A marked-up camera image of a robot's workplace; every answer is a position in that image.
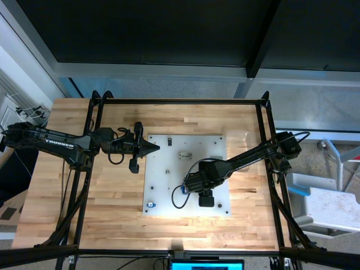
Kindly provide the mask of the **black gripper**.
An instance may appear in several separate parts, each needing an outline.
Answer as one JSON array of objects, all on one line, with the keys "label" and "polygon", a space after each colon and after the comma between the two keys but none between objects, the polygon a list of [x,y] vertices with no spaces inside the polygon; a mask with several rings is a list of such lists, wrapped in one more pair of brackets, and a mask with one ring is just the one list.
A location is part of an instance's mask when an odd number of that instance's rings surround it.
[{"label": "black gripper", "polygon": [[116,149],[122,155],[122,160],[125,155],[132,155],[129,161],[129,170],[133,174],[138,174],[140,166],[137,159],[160,150],[160,147],[143,138],[143,125],[140,121],[135,122],[133,132],[124,127],[118,128],[118,131],[123,135],[118,138]]},{"label": "black gripper", "polygon": [[184,191],[186,194],[198,194],[199,207],[214,207],[213,182],[204,172],[190,173],[184,179]]}]

